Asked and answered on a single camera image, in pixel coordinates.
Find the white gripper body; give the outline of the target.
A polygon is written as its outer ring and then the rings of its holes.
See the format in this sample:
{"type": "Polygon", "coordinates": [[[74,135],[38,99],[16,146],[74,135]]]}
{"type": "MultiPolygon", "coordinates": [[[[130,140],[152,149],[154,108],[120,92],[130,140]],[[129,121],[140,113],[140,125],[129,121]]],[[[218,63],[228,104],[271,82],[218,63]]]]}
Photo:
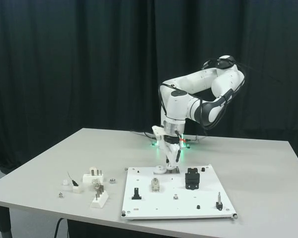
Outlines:
{"type": "Polygon", "coordinates": [[[166,155],[166,168],[174,169],[179,165],[181,148],[179,144],[166,143],[163,149],[166,155]]]}

